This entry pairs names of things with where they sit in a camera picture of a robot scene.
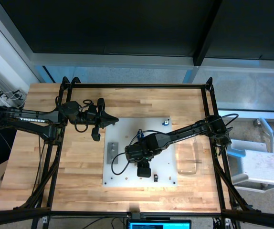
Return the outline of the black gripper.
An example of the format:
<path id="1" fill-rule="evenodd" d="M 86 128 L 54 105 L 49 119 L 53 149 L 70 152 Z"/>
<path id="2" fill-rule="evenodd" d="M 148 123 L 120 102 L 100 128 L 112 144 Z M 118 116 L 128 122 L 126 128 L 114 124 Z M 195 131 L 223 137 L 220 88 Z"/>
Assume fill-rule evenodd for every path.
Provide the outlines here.
<path id="1" fill-rule="evenodd" d="M 137 163 L 137 176 L 144 178 L 151 177 L 151 168 L 148 161 Z"/>
<path id="2" fill-rule="evenodd" d="M 92 129 L 91 137 L 94 141 L 100 141 L 100 134 L 99 128 L 102 128 L 103 122 L 103 129 L 109 125 L 115 125 L 118 122 L 118 118 L 112 115 L 109 115 L 104 111 L 105 109 L 105 101 L 103 98 L 99 98 L 97 100 L 97 104 L 94 108 L 94 127 Z"/>

